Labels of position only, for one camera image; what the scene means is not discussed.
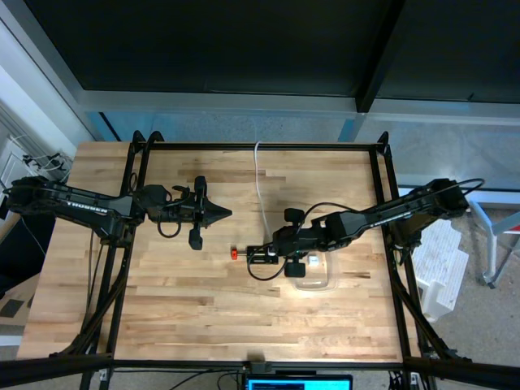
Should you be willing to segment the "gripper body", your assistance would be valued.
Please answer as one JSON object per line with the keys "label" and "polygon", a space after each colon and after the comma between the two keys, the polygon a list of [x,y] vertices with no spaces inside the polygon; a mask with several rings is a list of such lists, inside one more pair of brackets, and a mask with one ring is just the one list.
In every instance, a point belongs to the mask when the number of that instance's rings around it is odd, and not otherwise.
{"label": "gripper body", "polygon": [[205,214],[204,199],[206,197],[206,178],[197,176],[194,181],[194,192],[181,205],[180,215],[183,223],[191,223],[193,227],[188,234],[191,249],[202,249],[201,228]]}
{"label": "gripper body", "polygon": [[306,265],[301,263],[300,259],[309,252],[301,235],[305,212],[295,208],[285,209],[284,220],[288,226],[279,230],[279,255],[284,258],[284,276],[286,278],[304,278]]}

